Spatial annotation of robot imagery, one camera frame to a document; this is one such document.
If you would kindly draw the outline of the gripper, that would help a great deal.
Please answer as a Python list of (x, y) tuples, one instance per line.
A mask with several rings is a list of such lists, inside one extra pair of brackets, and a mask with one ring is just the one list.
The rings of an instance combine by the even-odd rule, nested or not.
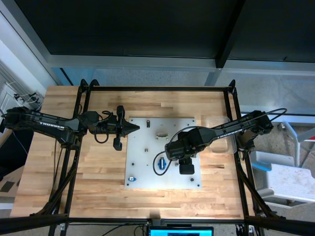
[[(122, 105), (117, 107), (116, 115), (110, 111), (102, 111), (103, 115), (107, 115), (106, 118), (102, 118), (97, 122), (94, 132), (94, 139), (99, 144), (104, 144), (108, 141), (109, 135), (116, 135), (113, 141), (113, 147), (115, 150), (122, 150), (121, 136), (123, 132), (123, 120), (124, 120), (124, 137), (132, 132), (139, 130), (139, 126), (128, 122), (125, 118), (125, 110)], [(97, 134), (105, 134), (105, 141), (99, 141)]]
[(195, 173), (192, 158), (196, 155), (196, 148), (187, 139), (177, 140), (165, 145), (168, 160), (177, 161), (181, 175), (193, 175)]

